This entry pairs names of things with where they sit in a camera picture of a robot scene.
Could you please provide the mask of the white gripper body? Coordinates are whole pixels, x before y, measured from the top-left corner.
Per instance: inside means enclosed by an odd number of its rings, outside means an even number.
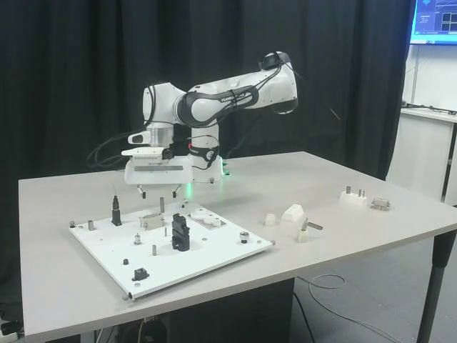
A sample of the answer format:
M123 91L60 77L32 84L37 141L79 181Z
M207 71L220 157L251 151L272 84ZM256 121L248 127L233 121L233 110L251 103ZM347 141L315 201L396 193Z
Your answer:
M189 183L193 181L193 159L190 156L161 162L130 159L125 166L124 181L133 185Z

